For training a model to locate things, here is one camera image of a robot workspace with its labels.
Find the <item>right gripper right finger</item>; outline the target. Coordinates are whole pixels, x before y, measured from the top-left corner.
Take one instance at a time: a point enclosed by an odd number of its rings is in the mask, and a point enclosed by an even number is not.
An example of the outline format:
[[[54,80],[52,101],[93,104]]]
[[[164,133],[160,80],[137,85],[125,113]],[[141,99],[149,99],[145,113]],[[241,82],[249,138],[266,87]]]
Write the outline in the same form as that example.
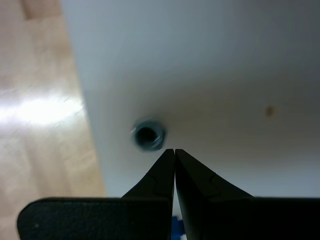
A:
[[[189,240],[317,240],[317,198],[252,196],[182,149],[175,182]]]

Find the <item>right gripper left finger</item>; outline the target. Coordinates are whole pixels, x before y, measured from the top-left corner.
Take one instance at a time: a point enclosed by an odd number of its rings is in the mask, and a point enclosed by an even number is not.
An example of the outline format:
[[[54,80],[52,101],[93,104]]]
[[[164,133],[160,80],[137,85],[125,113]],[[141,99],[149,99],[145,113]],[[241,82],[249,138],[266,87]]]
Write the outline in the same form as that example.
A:
[[[18,214],[22,240],[169,240],[175,153],[167,149],[120,198],[48,197]]]

